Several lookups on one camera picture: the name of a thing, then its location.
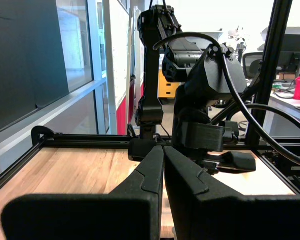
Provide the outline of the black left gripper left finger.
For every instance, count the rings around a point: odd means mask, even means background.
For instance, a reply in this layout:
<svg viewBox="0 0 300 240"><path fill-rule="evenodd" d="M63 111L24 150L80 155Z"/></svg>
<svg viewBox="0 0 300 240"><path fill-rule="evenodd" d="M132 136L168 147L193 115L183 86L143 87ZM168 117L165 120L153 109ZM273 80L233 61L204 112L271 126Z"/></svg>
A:
<svg viewBox="0 0 300 240"><path fill-rule="evenodd" d="M154 147L109 194L28 194L2 210L8 240L158 240L164 151Z"/></svg>

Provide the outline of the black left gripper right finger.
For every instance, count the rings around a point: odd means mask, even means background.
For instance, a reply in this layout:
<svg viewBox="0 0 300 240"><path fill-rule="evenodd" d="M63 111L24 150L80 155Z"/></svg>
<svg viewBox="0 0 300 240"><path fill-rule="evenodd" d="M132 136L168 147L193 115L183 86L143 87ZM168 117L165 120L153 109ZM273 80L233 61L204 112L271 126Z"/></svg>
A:
<svg viewBox="0 0 300 240"><path fill-rule="evenodd" d="M243 195L171 146L164 163L179 240L300 240L300 195Z"/></svg>

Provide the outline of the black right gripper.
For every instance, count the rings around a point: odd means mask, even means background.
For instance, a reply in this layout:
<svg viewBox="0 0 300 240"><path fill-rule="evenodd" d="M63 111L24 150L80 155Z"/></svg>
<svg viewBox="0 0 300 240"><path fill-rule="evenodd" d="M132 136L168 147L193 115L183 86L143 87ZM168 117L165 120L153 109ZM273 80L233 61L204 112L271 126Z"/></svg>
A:
<svg viewBox="0 0 300 240"><path fill-rule="evenodd" d="M129 160L141 162L156 146L171 147L172 143L169 141L132 139L128 147ZM201 168L206 169L209 174L218 174L220 172L243 174L257 170L256 160L250 153L228 151L220 155L212 155L204 150L181 149L177 147L175 149Z"/></svg>

